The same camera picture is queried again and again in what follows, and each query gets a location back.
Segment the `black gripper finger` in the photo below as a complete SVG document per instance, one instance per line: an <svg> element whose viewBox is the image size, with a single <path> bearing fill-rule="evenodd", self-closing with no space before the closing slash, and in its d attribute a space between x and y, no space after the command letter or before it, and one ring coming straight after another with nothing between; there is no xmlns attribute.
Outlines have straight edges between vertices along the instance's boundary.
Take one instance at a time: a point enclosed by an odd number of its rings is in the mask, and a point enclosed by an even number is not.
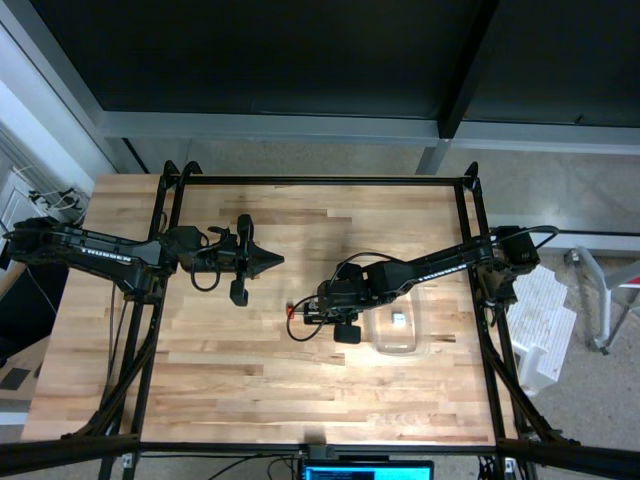
<svg viewBox="0 0 640 480"><path fill-rule="evenodd" d="M283 260L282 255L264 250L259 247L253 240L249 242L249 255L255 260Z"/></svg>
<svg viewBox="0 0 640 480"><path fill-rule="evenodd" d="M283 262L284 262L283 259L257 260L255 262L252 262L249 265L249 277L251 279L255 279L266 270L279 266Z"/></svg>

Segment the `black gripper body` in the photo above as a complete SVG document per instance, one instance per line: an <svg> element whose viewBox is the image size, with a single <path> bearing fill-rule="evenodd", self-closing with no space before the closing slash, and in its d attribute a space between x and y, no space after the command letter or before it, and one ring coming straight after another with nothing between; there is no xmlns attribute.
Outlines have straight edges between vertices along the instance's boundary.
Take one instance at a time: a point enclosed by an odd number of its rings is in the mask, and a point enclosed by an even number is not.
<svg viewBox="0 0 640 480"><path fill-rule="evenodd" d="M249 267L249 242L253 240L253 221L248 214L242 214L237 219L236 234L229 229L210 227L210 232L217 233L217 242L199 248L192 256L189 267L192 286L204 293L215 290L223 273L233 273L235 279L230 284L230 299L238 307L248 305L248 291L245 280ZM197 273L214 273L214 283L203 287L196 280Z"/></svg>
<svg viewBox="0 0 640 480"><path fill-rule="evenodd" d="M361 327L354 324L360 312L356 287L347 280L327 280L320 284L317 295L318 314L325 323L334 326L334 341L359 344Z"/></svg>

